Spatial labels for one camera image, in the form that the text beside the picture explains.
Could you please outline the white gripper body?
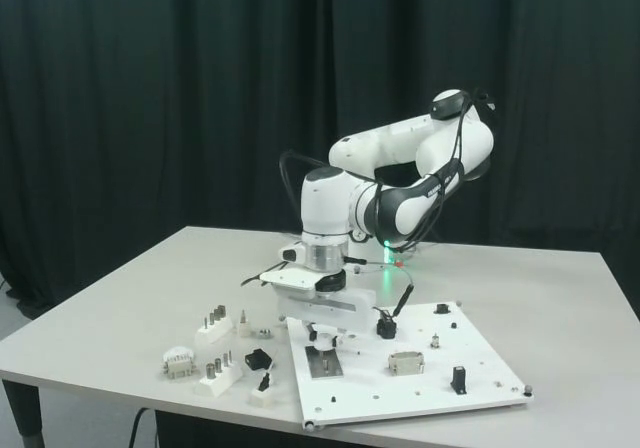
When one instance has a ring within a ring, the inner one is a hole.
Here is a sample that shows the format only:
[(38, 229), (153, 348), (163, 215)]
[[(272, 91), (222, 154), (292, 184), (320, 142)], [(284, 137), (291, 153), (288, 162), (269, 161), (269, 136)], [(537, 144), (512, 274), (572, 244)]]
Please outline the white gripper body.
[(344, 289), (301, 294), (278, 293), (280, 314), (304, 322), (330, 326), (351, 332), (366, 332), (376, 322), (376, 293), (367, 289)]

